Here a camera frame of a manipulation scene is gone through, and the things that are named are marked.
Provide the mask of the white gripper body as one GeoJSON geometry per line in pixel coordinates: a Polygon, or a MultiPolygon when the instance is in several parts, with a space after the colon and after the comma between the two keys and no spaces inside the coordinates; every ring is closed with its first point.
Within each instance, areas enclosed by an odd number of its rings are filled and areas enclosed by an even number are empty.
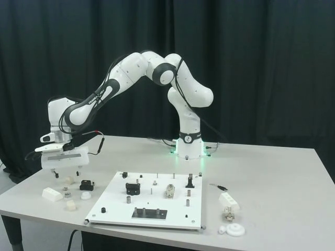
{"type": "Polygon", "coordinates": [[[57,169],[88,165],[88,147],[81,146],[69,151],[42,152],[41,167],[57,169]]]}

